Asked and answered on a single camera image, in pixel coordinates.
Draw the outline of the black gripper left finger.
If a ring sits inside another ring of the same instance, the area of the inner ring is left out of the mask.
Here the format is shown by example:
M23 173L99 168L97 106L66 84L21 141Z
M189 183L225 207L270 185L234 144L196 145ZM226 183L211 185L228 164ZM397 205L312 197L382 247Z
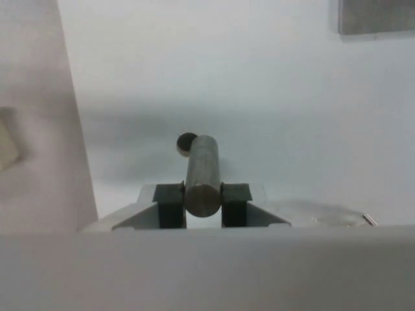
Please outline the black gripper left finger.
M88 225L86 231L185 229L185 185L145 185L136 202Z

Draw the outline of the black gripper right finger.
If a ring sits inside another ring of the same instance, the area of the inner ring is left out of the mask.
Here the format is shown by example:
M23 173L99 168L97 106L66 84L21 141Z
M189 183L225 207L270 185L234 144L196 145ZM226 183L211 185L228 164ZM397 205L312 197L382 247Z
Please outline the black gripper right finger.
M254 201L253 194L264 197L263 190L256 191L248 183L221 184L221 222L222 227L270 227L292 224L267 211L263 205Z

